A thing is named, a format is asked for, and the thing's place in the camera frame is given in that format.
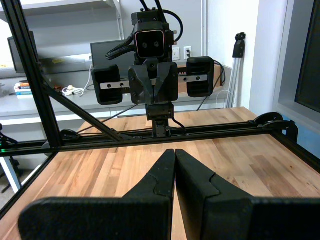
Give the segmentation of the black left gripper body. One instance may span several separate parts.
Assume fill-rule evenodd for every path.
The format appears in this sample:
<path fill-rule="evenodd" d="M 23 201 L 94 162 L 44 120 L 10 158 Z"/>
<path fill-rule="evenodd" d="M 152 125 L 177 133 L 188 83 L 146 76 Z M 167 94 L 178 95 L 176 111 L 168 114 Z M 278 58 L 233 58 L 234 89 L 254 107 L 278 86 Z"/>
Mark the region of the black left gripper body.
<path fill-rule="evenodd" d="M 147 61 L 142 65 L 147 66 L 148 76 L 154 87 L 157 80 L 158 60 Z M 185 67 L 178 68 L 178 98 L 179 83 L 185 82 L 187 94 L 192 98 L 209 97 L 214 89 L 215 62 L 209 56 L 191 57 L 187 59 Z M 95 68 L 91 72 L 96 98 L 101 105 L 115 105 L 123 101 L 123 95 L 129 94 L 129 75 L 126 80 L 121 79 L 119 67 L 114 64 L 105 68 Z"/>

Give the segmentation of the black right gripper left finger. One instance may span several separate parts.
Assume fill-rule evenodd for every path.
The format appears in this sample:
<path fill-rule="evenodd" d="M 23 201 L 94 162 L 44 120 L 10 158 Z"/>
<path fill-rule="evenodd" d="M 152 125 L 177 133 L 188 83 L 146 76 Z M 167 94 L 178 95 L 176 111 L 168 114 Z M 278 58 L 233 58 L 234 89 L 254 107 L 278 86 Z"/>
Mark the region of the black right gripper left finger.
<path fill-rule="evenodd" d="M 169 240 L 175 151 L 166 150 L 123 197 L 48 197 L 18 218 L 23 240 Z"/>

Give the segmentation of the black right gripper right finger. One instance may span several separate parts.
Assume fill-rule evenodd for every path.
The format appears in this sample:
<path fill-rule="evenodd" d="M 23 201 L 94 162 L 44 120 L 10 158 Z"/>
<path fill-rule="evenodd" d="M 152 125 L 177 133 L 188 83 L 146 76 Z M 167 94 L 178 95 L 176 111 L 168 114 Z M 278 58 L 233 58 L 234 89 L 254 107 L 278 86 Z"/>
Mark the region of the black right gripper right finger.
<path fill-rule="evenodd" d="M 318 198 L 254 197 L 177 149 L 176 190 L 189 240 L 317 240 Z"/>

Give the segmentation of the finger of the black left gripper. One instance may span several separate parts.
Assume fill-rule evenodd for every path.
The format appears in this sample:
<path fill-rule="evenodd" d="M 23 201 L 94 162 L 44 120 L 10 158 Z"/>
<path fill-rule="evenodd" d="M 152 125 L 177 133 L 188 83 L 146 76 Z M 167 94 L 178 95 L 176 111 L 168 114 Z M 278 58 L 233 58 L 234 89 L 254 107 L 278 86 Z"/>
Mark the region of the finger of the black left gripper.
<path fill-rule="evenodd" d="M 156 103 L 172 102 L 178 99 L 178 66 L 175 62 L 161 62 L 157 65 L 154 86 Z"/>
<path fill-rule="evenodd" d="M 131 101 L 134 104 L 153 104 L 154 89 L 146 65 L 133 65 L 128 70 Z"/>

